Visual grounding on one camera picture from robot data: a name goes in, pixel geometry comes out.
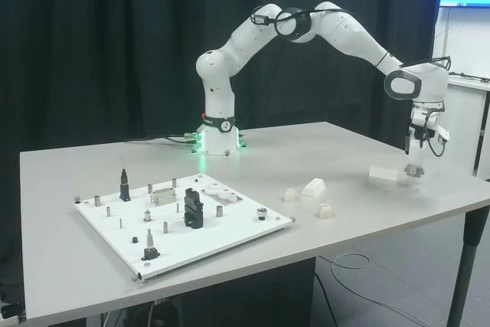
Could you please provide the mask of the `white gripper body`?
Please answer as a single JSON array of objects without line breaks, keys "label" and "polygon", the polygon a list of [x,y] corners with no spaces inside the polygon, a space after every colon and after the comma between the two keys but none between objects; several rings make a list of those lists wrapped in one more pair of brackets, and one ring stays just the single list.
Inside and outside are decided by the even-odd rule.
[{"label": "white gripper body", "polygon": [[420,141],[412,136],[406,138],[406,154],[408,155],[407,165],[410,168],[417,168],[423,165],[427,146],[426,140]]}]

